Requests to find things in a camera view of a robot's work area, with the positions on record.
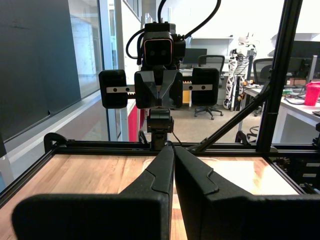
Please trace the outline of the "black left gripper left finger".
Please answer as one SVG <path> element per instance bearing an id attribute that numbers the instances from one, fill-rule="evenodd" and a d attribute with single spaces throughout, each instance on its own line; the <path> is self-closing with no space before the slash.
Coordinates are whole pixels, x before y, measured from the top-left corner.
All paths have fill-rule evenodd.
<path id="1" fill-rule="evenodd" d="M 168 240 L 175 153 L 165 146 L 118 194 L 38 194 L 11 222 L 19 240 Z"/>

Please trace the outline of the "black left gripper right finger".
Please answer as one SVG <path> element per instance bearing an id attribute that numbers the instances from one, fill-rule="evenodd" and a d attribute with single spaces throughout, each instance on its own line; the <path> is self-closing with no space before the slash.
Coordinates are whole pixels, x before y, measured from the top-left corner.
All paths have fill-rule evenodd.
<path id="1" fill-rule="evenodd" d="M 190 240 L 317 240 L 320 197 L 253 195 L 182 147 L 175 186 Z"/>

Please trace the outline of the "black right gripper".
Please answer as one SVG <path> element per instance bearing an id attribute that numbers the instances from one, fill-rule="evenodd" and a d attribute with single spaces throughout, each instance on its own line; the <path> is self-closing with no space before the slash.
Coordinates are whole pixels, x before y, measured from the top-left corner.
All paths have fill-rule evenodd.
<path id="1" fill-rule="evenodd" d="M 216 68 L 196 67 L 190 76 L 177 69 L 137 71 L 134 84 L 128 85 L 124 70 L 103 70 L 99 74 L 102 105 L 122 109 L 129 99 L 138 109 L 177 109 L 183 104 L 183 92 L 191 92 L 195 106 L 213 106 L 218 101 L 220 72 Z"/>

